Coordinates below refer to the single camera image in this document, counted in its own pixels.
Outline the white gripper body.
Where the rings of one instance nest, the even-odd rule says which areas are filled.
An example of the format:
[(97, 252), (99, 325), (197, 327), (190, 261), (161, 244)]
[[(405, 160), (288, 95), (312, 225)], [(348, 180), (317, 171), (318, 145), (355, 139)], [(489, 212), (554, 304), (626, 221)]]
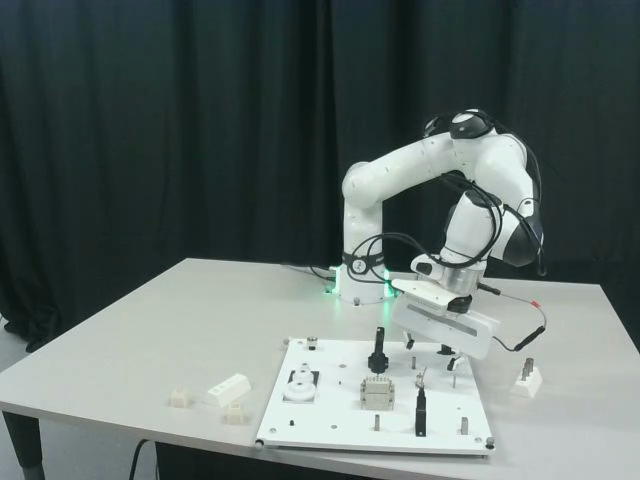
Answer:
[(486, 357), (496, 333), (496, 320), (491, 317), (474, 310), (463, 314), (432, 313), (408, 295), (396, 299), (391, 318), (405, 331), (477, 359)]

